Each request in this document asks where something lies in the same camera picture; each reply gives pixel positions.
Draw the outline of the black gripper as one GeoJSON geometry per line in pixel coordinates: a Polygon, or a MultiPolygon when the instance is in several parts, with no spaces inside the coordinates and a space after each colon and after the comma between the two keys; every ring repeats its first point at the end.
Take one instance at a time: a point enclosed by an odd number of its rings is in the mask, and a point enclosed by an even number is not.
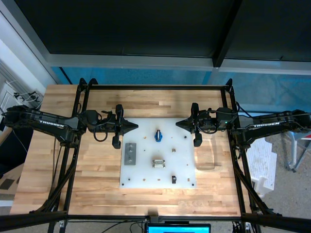
{"type": "Polygon", "coordinates": [[[110,120],[106,124],[106,131],[114,133],[112,137],[112,146],[115,149],[121,148],[120,136],[138,128],[138,124],[130,122],[123,118],[124,109],[121,104],[116,105],[115,114],[112,114],[110,120]]]}
{"type": "Polygon", "coordinates": [[[199,105],[197,103],[193,103],[191,106],[191,116],[177,122],[176,126],[186,130],[189,133],[193,133],[194,146],[199,147],[203,142],[201,133],[210,133],[209,123],[209,115],[207,112],[205,110],[200,111],[199,105]]]}

